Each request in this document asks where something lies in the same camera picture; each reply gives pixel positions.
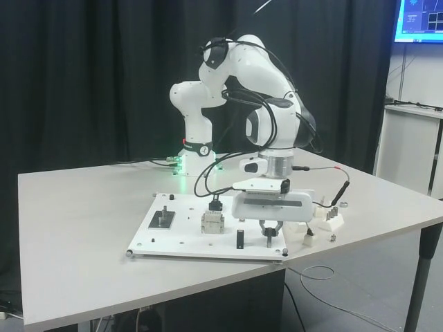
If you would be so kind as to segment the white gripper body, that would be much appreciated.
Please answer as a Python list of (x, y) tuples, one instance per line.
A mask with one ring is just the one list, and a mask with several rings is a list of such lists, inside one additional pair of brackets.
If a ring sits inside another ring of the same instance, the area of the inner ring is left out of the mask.
[(286, 194), (241, 192), (233, 199), (231, 213), (237, 219), (310, 222), (313, 200), (313, 190), (291, 190)]

